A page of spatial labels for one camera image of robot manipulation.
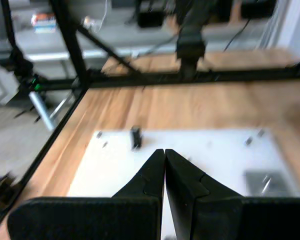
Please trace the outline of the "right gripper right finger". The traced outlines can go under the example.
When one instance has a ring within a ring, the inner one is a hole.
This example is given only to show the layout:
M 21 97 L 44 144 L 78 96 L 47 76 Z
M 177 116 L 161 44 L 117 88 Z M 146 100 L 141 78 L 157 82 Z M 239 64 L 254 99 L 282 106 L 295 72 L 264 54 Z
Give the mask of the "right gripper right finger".
M 300 198 L 245 197 L 167 149 L 165 179 L 179 240 L 300 240 Z

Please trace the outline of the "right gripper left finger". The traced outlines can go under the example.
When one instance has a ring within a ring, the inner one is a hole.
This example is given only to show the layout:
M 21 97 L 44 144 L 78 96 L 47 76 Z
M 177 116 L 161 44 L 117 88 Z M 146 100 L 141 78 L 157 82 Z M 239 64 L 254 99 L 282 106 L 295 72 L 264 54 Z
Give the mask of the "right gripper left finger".
M 155 150 L 112 197 L 36 197 L 8 216 L 12 240 L 158 240 L 165 152 Z

